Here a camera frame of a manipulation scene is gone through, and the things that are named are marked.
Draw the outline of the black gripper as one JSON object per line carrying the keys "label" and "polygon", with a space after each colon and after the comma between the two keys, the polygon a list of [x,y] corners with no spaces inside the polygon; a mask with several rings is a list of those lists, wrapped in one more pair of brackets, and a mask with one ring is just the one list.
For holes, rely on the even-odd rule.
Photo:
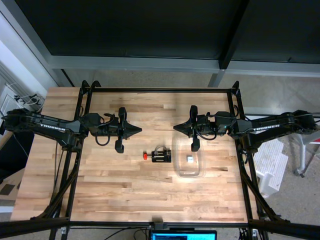
{"label": "black gripper", "polygon": [[198,115],[198,107],[192,105],[189,112],[190,119],[184,123],[175,125],[175,131],[186,135],[188,138],[192,137],[191,151],[197,152],[200,149],[200,140],[198,139],[198,122],[205,116]]}
{"label": "black gripper", "polygon": [[130,124],[127,120],[127,111],[124,107],[120,107],[118,111],[119,124],[117,127],[117,140],[115,141],[114,149],[117,153],[124,152],[123,138],[126,140],[131,136],[138,134],[142,128]]}

